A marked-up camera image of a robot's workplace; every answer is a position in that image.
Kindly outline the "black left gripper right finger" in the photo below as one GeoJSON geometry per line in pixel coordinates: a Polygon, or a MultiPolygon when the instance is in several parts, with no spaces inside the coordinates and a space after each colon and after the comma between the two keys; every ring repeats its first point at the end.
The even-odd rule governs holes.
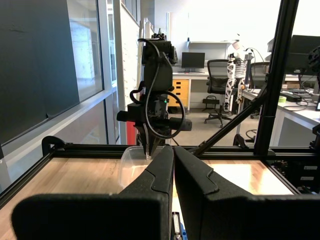
{"type": "Polygon", "coordinates": [[[190,240],[317,240],[320,198],[254,195],[177,146],[174,178],[190,240]]]}

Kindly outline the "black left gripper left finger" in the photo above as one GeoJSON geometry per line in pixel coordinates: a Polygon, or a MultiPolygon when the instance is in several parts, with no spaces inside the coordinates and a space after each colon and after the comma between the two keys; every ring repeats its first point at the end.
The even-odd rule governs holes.
{"type": "Polygon", "coordinates": [[[168,240],[174,151],[165,146],[118,194],[38,194],[20,201],[11,222],[19,240],[168,240]]]}

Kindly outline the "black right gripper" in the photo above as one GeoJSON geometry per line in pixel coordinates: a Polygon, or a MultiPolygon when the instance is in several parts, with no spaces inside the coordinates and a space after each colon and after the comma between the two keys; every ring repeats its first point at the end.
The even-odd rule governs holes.
{"type": "Polygon", "coordinates": [[[139,135],[137,139],[143,146],[147,160],[157,147],[165,144],[166,139],[175,137],[179,132],[192,130],[192,122],[189,119],[169,117],[165,98],[149,102],[148,107],[144,103],[133,102],[127,106],[127,111],[118,112],[116,118],[120,122],[134,123],[139,135]]]}

